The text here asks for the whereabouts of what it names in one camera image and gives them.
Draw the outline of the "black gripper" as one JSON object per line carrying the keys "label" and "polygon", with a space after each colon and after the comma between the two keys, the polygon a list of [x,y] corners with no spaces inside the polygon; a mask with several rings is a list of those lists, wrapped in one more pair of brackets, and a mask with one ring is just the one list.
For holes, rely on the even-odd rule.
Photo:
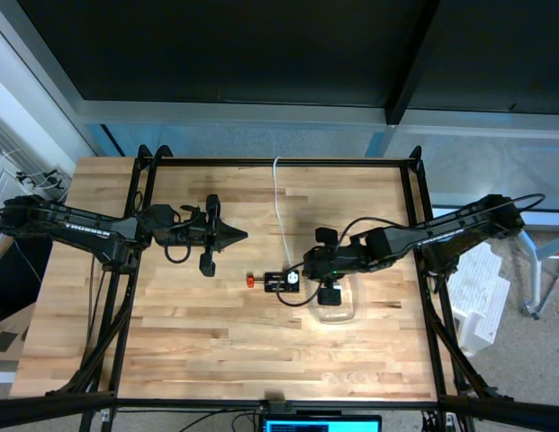
{"label": "black gripper", "polygon": [[222,251],[242,240],[248,238],[244,230],[231,227],[220,220],[221,203],[217,194],[210,194],[206,198],[205,211],[199,208],[193,210],[190,223],[186,228],[185,237],[188,251],[191,248],[202,247],[203,252],[199,258],[199,270],[203,276],[215,276],[215,263],[212,253],[215,251],[215,239],[218,233],[219,222],[219,250]]}
{"label": "black gripper", "polygon": [[322,243],[303,256],[302,274],[320,284],[317,302],[320,306],[338,307],[342,304],[342,290],[335,284],[365,266],[365,246],[353,240],[348,246],[338,244],[338,232],[329,228],[317,228],[315,240]]}

